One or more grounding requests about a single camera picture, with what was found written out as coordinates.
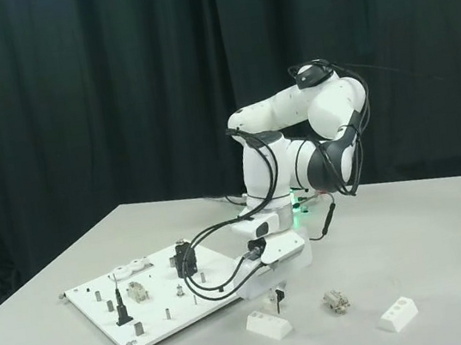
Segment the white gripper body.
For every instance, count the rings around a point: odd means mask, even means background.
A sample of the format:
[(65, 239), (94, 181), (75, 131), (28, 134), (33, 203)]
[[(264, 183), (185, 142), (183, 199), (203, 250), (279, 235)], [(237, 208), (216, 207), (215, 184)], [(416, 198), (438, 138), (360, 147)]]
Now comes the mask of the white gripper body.
[(302, 242), (304, 245), (301, 251), (281, 262), (259, 268), (235, 294), (244, 300), (254, 300), (280, 287), (290, 276), (309, 266), (312, 262), (312, 248), (307, 239)]

